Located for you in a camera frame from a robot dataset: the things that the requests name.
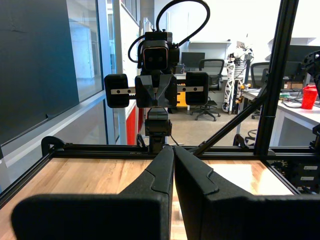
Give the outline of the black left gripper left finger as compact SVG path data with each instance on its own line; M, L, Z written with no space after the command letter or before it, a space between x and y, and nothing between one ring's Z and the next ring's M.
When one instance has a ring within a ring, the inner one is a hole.
M168 240L174 151L164 147L119 194L38 194L11 214L19 240Z

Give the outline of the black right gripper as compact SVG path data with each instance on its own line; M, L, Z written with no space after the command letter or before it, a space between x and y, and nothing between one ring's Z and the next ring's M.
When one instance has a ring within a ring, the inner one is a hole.
M130 87L126 74L109 74L104 85L110 108L126 108L130 100L136 100L138 108L175 107L181 92L185 92L187 105L199 106L208 102L209 75L203 71L187 72L180 82L174 74L153 70L136 76Z

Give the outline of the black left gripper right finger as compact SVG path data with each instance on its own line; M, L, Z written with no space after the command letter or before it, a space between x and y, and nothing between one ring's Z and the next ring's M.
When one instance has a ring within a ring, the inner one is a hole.
M317 240L320 197L253 195L175 148L175 186L190 240Z

